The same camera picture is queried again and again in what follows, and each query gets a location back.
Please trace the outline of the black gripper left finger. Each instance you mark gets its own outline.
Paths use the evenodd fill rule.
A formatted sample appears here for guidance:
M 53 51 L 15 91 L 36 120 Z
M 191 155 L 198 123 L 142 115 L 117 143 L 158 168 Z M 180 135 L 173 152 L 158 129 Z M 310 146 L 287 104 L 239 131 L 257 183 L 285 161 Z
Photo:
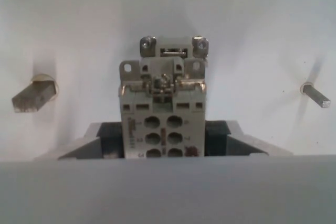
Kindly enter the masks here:
M 83 137 L 62 144 L 38 156 L 38 159 L 104 158 L 122 158 L 122 128 L 120 122 L 91 123 Z

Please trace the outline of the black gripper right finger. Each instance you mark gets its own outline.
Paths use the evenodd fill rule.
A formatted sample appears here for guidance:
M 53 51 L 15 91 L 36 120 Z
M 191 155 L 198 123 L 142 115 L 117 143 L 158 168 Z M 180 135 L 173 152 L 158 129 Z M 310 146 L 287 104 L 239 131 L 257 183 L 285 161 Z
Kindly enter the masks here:
M 243 132 L 235 120 L 206 121 L 206 156 L 292 156 L 293 152 Z

